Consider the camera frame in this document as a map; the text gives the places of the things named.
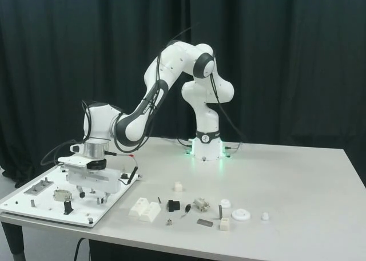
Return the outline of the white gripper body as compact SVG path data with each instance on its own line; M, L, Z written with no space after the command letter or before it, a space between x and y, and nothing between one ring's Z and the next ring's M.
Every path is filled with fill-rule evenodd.
M118 179L121 172L115 169L103 169L99 171L68 171L70 184L92 188L104 193L117 193L121 189Z

